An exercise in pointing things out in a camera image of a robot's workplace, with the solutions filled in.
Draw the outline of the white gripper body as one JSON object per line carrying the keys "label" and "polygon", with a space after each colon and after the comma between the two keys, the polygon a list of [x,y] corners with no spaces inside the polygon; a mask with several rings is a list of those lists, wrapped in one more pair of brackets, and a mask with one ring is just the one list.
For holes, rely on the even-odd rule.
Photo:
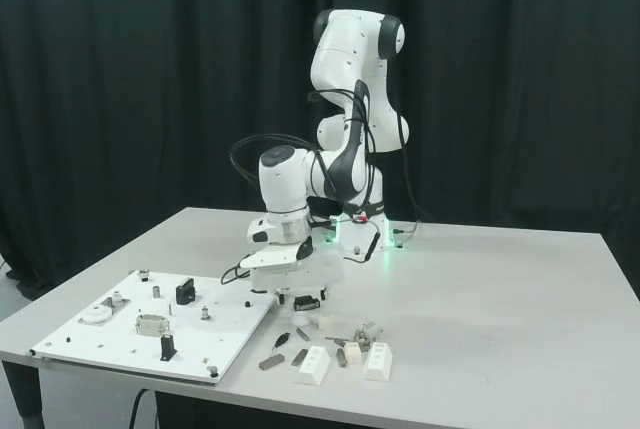
{"label": "white gripper body", "polygon": [[303,260],[251,263],[252,288],[283,294],[319,292],[344,279],[343,259],[340,247],[329,247]]}

